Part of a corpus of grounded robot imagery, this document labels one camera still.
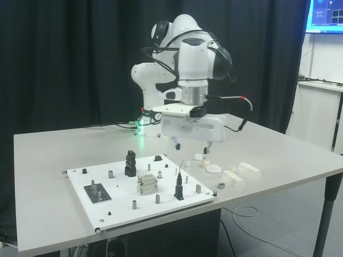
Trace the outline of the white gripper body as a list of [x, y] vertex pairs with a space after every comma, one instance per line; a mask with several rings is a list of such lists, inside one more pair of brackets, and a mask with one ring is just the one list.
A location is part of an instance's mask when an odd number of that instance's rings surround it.
[[207, 114], [201, 118], [162, 115], [161, 133], [172, 138], [188, 138], [207, 142], [223, 142], [226, 117]]

